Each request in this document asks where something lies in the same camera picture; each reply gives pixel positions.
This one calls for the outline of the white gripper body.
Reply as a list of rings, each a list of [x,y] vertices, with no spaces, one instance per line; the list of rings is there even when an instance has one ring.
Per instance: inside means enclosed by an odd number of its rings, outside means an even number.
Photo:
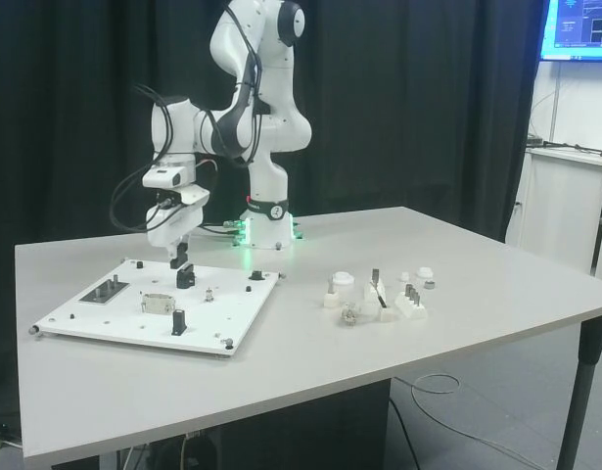
[[[195,205],[178,205],[165,210],[151,207],[145,220],[149,243],[157,248],[166,248],[179,243],[202,223],[203,209]]]

